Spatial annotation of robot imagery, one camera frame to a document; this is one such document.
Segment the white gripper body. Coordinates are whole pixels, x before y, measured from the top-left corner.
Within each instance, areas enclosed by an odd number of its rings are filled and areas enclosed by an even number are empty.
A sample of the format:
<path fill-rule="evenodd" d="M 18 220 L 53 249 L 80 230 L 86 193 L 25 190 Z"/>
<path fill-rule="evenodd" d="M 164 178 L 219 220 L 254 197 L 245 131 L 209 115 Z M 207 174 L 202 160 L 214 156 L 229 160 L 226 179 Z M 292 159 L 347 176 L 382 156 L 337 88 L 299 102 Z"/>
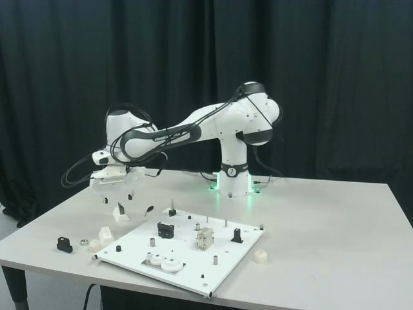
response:
<path fill-rule="evenodd" d="M 112 192 L 134 195 L 144 183 L 145 173 L 142 170 L 123 171 L 121 174 L 109 175 L 105 171 L 93 172 L 90 188 L 99 194 L 109 195 Z"/>

